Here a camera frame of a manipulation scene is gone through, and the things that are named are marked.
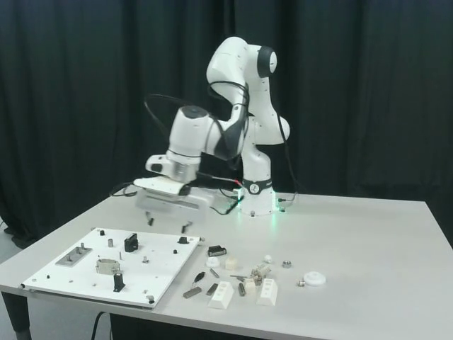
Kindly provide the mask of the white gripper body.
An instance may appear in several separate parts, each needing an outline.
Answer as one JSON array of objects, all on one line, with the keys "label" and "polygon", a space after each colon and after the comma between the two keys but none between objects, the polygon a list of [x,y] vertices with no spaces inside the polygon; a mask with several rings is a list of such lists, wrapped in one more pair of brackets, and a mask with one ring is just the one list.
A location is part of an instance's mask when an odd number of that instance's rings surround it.
[{"label": "white gripper body", "polygon": [[136,206],[145,212],[165,215],[188,222],[203,222],[214,202],[214,195],[202,189],[192,189],[187,196],[165,198],[141,190],[137,195]]}]

